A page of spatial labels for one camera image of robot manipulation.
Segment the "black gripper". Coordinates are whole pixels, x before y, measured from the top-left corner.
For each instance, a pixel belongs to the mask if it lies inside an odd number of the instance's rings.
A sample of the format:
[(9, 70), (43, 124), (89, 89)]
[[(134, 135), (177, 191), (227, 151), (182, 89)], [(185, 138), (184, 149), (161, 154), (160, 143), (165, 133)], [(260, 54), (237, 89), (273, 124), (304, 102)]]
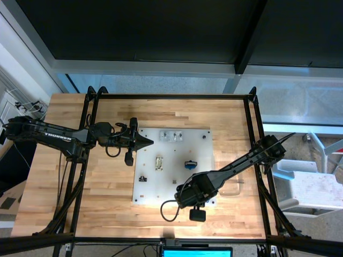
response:
[(181, 209), (192, 207), (189, 211), (189, 220), (195, 222), (206, 221), (206, 211), (201, 210), (205, 203), (215, 197), (215, 192), (203, 192), (198, 186), (179, 185), (176, 188), (175, 200)]
[(136, 145), (136, 135), (139, 142), (137, 144), (137, 151), (153, 145), (153, 140), (149, 139), (147, 135), (142, 135), (138, 132), (138, 121), (136, 117), (132, 117), (129, 122), (129, 126), (123, 123), (116, 123), (117, 127), (120, 127), (119, 132), (115, 132), (114, 138), (114, 147), (118, 148), (118, 154), (120, 154), (121, 149), (127, 149), (125, 153), (124, 162), (127, 166), (133, 166), (133, 151), (135, 150)]

